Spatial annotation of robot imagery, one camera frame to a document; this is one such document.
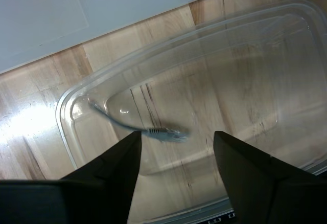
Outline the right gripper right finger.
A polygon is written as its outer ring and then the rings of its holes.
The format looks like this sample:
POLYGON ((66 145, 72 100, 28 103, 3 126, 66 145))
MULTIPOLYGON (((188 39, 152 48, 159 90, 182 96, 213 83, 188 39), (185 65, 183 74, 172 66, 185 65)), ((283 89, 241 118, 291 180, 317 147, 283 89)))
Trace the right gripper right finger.
POLYGON ((326 179, 223 131, 214 154, 240 223, 326 223, 326 179))

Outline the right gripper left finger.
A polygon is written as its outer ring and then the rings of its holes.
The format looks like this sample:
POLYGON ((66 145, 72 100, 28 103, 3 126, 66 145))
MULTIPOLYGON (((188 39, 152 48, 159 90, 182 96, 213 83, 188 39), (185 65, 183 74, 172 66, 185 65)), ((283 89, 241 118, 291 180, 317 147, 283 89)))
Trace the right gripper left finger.
POLYGON ((126 223, 141 151, 135 131, 59 180, 2 180, 1 223, 126 223))

